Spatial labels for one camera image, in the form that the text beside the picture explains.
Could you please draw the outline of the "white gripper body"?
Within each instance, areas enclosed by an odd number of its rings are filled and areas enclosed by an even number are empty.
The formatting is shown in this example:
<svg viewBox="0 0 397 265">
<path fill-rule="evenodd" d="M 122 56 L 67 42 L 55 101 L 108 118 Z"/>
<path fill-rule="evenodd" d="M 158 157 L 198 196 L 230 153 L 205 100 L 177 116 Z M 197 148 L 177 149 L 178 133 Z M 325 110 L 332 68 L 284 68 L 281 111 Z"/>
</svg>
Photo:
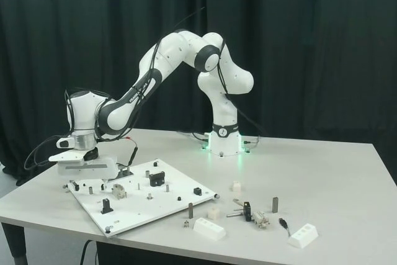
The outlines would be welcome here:
<svg viewBox="0 0 397 265">
<path fill-rule="evenodd" d="M 58 174 L 70 180 L 114 179 L 118 175 L 117 157 L 102 155 L 85 161 L 83 157 L 76 160 L 58 161 Z"/>
</svg>

